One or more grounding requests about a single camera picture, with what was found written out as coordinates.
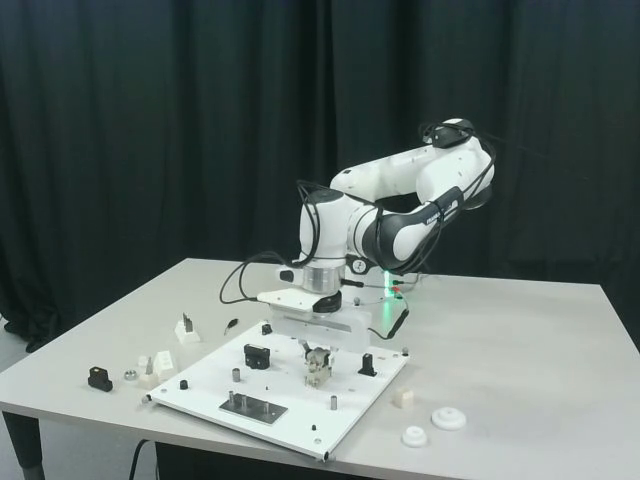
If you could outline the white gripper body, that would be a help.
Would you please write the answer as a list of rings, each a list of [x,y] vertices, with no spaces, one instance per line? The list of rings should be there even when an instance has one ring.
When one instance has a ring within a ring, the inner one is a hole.
[[[309,344],[346,351],[366,351],[370,345],[372,314],[360,307],[309,314],[274,310],[270,323],[275,333]]]

